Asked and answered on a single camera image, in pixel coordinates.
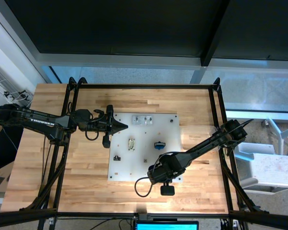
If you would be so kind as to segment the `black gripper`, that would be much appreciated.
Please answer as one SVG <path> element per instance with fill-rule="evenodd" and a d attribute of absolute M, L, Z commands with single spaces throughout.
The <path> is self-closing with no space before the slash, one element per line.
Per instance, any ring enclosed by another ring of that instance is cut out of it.
<path fill-rule="evenodd" d="M 163 155 L 157 163 L 150 166 L 147 176 L 152 185 L 162 183 L 160 194 L 162 196 L 174 196 L 175 187 L 169 185 L 172 180 L 182 175 L 185 167 L 182 167 L 176 155 Z"/>
<path fill-rule="evenodd" d="M 98 133 L 104 133 L 102 138 L 102 145 L 104 148 L 110 148 L 110 135 L 115 135 L 123 130 L 128 129 L 128 125 L 122 123 L 117 115 L 114 115 L 113 105 L 108 105 L 106 113 L 102 119 L 98 121 Z"/>

